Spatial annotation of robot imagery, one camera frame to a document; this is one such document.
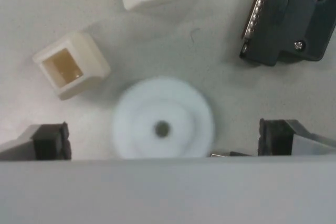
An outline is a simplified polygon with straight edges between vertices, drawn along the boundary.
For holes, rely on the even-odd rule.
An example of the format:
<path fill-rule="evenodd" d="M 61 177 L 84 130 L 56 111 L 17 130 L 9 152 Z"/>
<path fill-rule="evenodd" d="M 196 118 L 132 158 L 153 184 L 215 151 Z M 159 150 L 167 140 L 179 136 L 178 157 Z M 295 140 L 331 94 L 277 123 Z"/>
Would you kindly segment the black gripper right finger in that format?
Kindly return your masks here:
<path fill-rule="evenodd" d="M 260 120 L 259 156 L 334 155 L 335 140 L 311 133 L 297 120 Z"/>

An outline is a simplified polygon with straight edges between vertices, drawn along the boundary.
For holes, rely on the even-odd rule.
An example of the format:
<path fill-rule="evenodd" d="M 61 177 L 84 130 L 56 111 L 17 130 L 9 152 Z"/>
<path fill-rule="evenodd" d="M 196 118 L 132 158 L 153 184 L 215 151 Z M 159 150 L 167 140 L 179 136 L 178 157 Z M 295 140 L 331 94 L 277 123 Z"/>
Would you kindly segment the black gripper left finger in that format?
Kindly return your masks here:
<path fill-rule="evenodd" d="M 1 144 L 1 161 L 71 160 L 66 122 L 30 125 L 18 138 Z"/>

